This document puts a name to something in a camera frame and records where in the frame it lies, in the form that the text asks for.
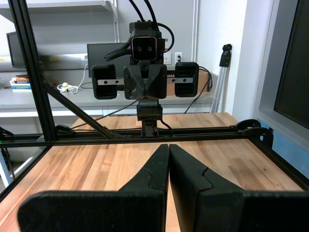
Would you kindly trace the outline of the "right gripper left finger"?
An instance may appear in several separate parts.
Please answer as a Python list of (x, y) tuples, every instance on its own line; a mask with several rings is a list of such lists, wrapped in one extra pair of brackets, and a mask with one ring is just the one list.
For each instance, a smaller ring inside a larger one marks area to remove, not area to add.
[(43, 191), (18, 209), (22, 232), (163, 232), (169, 146), (160, 145), (118, 191)]

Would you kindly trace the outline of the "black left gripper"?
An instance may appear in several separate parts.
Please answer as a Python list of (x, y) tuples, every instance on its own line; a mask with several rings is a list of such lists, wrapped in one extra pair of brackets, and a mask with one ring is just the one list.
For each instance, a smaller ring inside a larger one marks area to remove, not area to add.
[(97, 65), (91, 68), (94, 96), (99, 100), (115, 99), (123, 91), (127, 100), (164, 99), (168, 83), (174, 84), (177, 97), (194, 97), (198, 89), (199, 65), (195, 62), (178, 62), (174, 70), (164, 64), (141, 62), (123, 69), (123, 78), (116, 77), (116, 68)]

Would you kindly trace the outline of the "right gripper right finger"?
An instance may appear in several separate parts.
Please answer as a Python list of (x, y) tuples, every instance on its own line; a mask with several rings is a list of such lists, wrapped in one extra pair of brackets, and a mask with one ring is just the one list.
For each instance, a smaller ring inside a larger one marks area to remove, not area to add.
[(170, 182), (183, 232), (306, 232), (306, 191), (250, 191), (170, 145)]

